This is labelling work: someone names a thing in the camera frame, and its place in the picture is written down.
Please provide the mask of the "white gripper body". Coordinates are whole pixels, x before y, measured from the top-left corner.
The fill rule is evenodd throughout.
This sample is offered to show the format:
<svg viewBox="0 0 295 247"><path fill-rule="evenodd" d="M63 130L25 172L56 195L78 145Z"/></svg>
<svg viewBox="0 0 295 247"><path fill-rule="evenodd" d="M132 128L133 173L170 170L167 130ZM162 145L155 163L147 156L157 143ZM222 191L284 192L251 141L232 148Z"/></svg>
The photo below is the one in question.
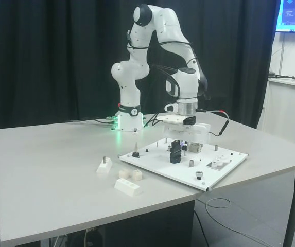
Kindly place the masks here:
<svg viewBox="0 0 295 247"><path fill-rule="evenodd" d="M194 125L174 125L166 123L163 128L164 137L188 141L199 144L207 144L210 139L211 125L196 123Z"/></svg>

